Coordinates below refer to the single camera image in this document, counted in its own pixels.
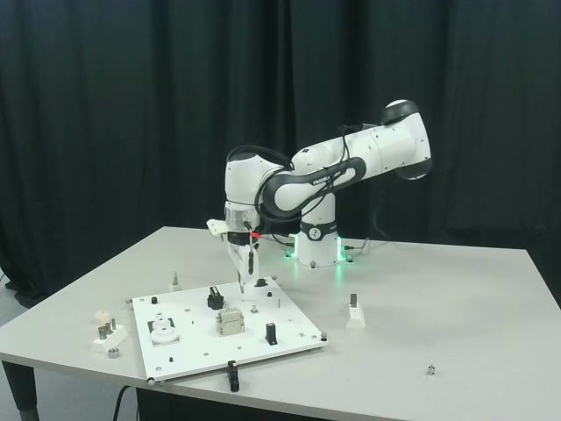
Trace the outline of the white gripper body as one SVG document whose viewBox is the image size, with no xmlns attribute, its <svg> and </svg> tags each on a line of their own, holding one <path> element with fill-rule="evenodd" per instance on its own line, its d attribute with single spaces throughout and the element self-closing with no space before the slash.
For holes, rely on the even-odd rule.
<svg viewBox="0 0 561 421">
<path fill-rule="evenodd" d="M 254 246 L 238 246 L 232 243 L 227 244 L 227 251 L 231 257 L 235 269 L 245 275 L 246 285 L 253 285 L 259 279 L 259 256 Z"/>
</svg>

